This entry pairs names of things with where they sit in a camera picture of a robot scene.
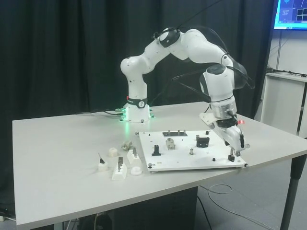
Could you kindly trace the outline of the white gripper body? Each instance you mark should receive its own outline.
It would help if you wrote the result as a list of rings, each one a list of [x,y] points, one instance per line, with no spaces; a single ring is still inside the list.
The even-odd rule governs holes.
[[[238,126],[228,128],[218,128],[221,138],[226,141],[234,151],[243,151],[245,149],[245,139],[242,130]]]

